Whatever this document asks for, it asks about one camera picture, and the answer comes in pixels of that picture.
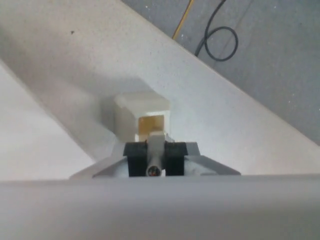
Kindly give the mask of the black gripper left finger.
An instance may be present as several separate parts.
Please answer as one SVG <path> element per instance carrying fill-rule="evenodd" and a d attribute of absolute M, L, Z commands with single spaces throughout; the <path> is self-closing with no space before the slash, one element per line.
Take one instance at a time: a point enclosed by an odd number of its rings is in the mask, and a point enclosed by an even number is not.
<path fill-rule="evenodd" d="M 116 143 L 111 155 L 73 174 L 72 178 L 145 177 L 147 169 L 146 143 Z"/>

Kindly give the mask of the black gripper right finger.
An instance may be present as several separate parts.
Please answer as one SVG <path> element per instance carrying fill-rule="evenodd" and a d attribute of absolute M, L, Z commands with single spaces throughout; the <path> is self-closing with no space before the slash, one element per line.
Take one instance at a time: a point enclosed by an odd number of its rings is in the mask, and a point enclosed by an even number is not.
<path fill-rule="evenodd" d="M 166 142 L 167 176 L 240 176 L 241 173 L 200 153 L 196 142 Z"/>

